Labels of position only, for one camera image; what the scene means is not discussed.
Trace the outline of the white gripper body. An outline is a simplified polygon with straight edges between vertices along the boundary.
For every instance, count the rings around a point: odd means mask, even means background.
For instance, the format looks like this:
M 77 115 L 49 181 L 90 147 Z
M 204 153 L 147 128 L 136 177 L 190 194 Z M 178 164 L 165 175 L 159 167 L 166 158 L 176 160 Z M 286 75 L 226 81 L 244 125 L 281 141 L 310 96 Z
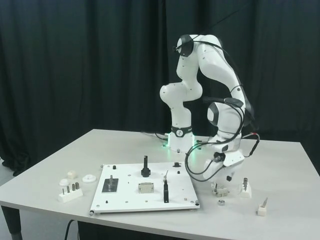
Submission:
M 228 166 L 228 167 L 223 167 L 221 170 L 219 170 L 213 177 L 211 177 L 218 169 L 220 169 L 223 166 L 222 162 L 216 162 L 216 161 L 211 161 L 210 159 L 207 159 L 204 168 L 208 169 L 203 173 L 203 178 L 204 179 L 209 179 L 209 181 L 215 181 L 215 180 L 227 180 L 227 176 L 233 177 L 235 172 L 238 170 L 238 166 Z

